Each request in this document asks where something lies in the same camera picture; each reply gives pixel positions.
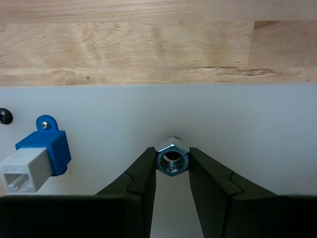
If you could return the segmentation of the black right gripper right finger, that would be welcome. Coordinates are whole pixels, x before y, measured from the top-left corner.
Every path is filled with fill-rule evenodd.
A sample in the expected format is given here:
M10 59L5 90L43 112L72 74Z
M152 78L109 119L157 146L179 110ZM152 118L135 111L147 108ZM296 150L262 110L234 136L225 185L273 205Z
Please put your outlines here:
M190 188L206 238L268 238L276 195L197 148L190 148Z

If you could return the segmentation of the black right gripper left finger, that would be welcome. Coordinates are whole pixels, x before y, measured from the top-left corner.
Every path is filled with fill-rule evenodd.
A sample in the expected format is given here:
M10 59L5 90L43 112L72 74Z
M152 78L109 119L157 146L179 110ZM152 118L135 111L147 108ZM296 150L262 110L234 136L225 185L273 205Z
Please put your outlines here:
M108 214L106 234L116 238L148 238L156 193L156 155L149 147L133 164L96 196L104 199Z

